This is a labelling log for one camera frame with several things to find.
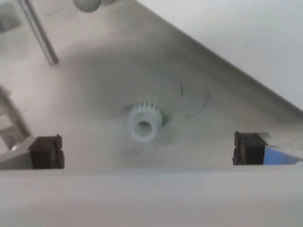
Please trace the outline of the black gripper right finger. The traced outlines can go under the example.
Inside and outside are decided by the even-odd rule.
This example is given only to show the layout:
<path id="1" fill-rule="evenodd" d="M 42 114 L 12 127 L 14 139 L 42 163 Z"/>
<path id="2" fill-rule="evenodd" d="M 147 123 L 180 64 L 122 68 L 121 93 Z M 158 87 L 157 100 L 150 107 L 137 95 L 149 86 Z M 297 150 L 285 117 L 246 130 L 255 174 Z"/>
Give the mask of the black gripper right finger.
<path id="1" fill-rule="evenodd" d="M 265 132 L 235 132 L 233 165 L 293 165 L 303 162 L 303 151 L 281 146 Z"/>

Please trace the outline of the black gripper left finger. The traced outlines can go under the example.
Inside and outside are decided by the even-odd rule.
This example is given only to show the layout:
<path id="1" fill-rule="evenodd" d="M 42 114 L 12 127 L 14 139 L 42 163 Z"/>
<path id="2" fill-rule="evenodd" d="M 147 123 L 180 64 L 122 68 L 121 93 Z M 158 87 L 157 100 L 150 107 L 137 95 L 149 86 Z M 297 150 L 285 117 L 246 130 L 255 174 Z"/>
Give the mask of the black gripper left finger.
<path id="1" fill-rule="evenodd" d="M 1 170 L 64 169 L 62 137 L 28 137 L 13 151 L 0 155 Z"/>

